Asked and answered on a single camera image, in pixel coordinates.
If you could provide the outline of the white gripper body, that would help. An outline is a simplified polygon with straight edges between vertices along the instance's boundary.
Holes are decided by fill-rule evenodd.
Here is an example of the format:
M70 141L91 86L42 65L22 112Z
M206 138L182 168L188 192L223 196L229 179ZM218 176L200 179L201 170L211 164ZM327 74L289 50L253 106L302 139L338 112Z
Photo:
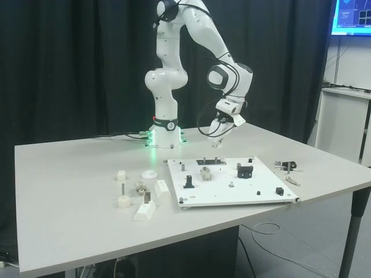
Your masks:
M232 122L223 122L221 123L218 119L214 119L209 128L209 139L212 142L217 142L221 138L228 136L232 130Z

